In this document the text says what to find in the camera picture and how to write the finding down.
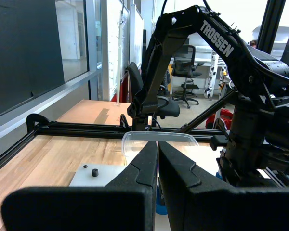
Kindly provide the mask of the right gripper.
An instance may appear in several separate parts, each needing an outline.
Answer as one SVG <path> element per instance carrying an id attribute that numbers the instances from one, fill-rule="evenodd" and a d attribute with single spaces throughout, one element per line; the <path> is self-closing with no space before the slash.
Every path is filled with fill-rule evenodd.
<path id="1" fill-rule="evenodd" d="M 226 157 L 226 144 L 217 158 L 221 179 L 234 187 L 289 188 L 289 149 L 262 144 L 253 154 L 255 162 L 247 170 L 240 170 Z"/>

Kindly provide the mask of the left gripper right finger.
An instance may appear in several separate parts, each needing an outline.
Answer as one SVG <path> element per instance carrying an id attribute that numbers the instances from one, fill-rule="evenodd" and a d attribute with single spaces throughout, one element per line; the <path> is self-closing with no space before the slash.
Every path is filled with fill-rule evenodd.
<path id="1" fill-rule="evenodd" d="M 289 188 L 236 188 L 165 141 L 158 170 L 173 231 L 289 231 Z"/>

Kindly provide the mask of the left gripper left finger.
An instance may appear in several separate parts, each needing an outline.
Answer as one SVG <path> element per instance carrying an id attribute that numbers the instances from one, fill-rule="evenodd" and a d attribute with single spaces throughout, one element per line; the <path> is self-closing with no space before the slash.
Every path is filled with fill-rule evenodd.
<path id="1" fill-rule="evenodd" d="M 104 187 L 27 187 L 1 205 L 8 231 L 152 231 L 158 147 L 149 141 Z"/>

